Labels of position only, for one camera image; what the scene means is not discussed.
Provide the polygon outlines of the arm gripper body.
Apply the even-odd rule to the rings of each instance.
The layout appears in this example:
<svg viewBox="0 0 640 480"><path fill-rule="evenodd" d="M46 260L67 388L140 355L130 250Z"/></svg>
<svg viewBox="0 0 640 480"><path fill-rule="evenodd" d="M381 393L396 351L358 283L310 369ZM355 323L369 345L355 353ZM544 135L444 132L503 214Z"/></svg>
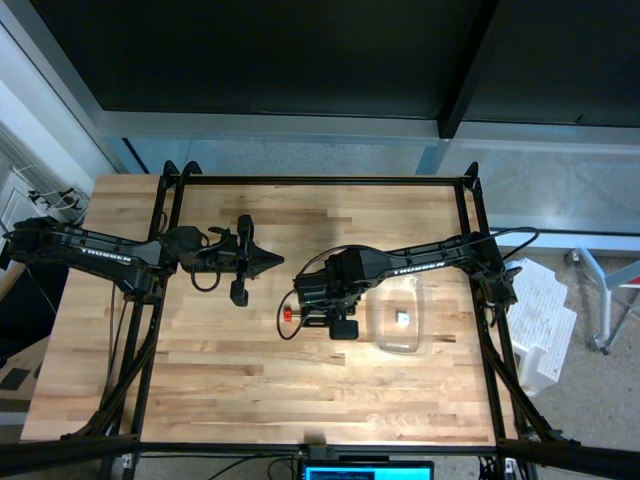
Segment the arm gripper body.
<svg viewBox="0 0 640 480"><path fill-rule="evenodd" d="M327 307L327 322L331 340L357 340L358 321L354 319L358 302L362 296L360 287L343 291L331 298Z"/></svg>
<svg viewBox="0 0 640 480"><path fill-rule="evenodd" d="M218 233L220 240L198 252L197 272L214 273L216 278L212 286L197 285L197 290L203 293L212 292L219 286L223 273L233 273L235 279L230 287L231 301L235 306L247 306L249 293L245 281L249 277L249 246L254 238L251 216L241 215L238 218L236 234L232 234L229 229L218 227L211 227L209 231Z"/></svg>

